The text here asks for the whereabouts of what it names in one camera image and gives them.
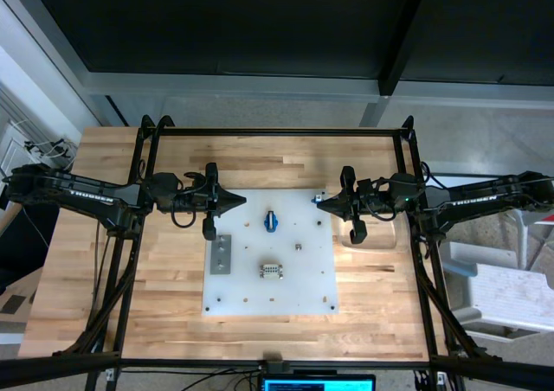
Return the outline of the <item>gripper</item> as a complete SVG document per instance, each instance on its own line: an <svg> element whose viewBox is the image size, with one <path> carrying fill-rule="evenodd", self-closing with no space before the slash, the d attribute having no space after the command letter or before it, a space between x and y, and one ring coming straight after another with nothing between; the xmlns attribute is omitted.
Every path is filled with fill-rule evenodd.
<svg viewBox="0 0 554 391"><path fill-rule="evenodd" d="M321 192L315 196L315 203L317 209L344 221L351 221L350 240L353 245L359 245L367 236L366 224L360 216L376 217L376 213L370 207L370 197L375 194L373 182L370 179L358 181L355 170L351 166L344 166L340 183L343 190L336 195Z"/></svg>
<svg viewBox="0 0 554 391"><path fill-rule="evenodd" d="M202 233L205 240L216 238L214 218L216 210L219 215L246 203L242 195L229 192L218 184L218 170L215 163L208 163L205 168L204 185L193 195L192 201L196 213L204 213Z"/></svg>

